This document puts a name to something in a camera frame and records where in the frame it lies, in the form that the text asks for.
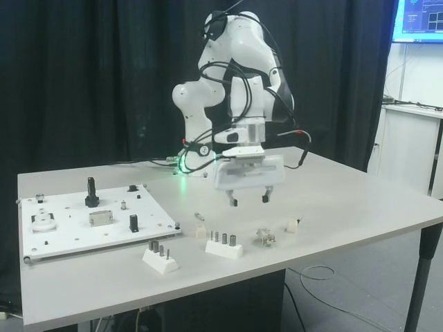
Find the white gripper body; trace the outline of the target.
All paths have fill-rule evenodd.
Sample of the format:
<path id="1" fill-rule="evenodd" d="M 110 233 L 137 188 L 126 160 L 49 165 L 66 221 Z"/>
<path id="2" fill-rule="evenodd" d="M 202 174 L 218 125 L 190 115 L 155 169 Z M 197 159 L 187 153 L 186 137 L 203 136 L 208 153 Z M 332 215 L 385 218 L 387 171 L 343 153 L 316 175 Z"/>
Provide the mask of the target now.
<path id="1" fill-rule="evenodd" d="M 259 158 L 254 163 L 251 159 L 230 160 L 217 164 L 214 184 L 216 190 L 241 190 L 251 187 L 272 187 L 284 182 L 284 158 L 271 155 Z"/>

